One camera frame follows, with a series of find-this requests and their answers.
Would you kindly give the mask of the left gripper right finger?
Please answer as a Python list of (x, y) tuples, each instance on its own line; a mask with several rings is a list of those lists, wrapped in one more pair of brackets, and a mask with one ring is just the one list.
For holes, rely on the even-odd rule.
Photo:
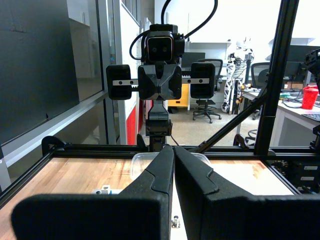
[(317, 240), (317, 195), (253, 195), (177, 146), (175, 186), (190, 240)]

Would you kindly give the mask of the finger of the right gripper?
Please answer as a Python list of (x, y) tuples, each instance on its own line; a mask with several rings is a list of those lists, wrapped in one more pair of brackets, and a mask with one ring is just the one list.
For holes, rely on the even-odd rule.
[(138, 67), (138, 91), (142, 100), (157, 100), (158, 77), (155, 65), (141, 65)]
[(164, 100), (179, 100), (182, 96), (181, 67), (179, 65), (164, 65), (159, 86), (159, 95)]

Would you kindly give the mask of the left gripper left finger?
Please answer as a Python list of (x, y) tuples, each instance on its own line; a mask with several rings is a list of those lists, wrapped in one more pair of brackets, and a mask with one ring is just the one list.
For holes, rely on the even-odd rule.
[(119, 194), (38, 194), (11, 214), (19, 240), (168, 240), (175, 154), (163, 148)]

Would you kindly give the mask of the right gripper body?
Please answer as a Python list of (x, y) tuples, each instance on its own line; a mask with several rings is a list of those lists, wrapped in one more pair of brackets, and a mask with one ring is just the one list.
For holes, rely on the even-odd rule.
[[(163, 76), (164, 65), (178, 64), (158, 64), (155, 65), (156, 75), (158, 78), (158, 98), (157, 100), (172, 100), (163, 99), (160, 96), (160, 80)], [(190, 85), (190, 96), (194, 99), (211, 98), (215, 90), (215, 66), (210, 62), (194, 62), (191, 64), (189, 76), (184, 78), (186, 74), (182, 73), (183, 84)], [(108, 94), (112, 100), (129, 100), (132, 97), (132, 92), (138, 92), (138, 69), (137, 78), (131, 78), (130, 66), (109, 65), (106, 68)]]

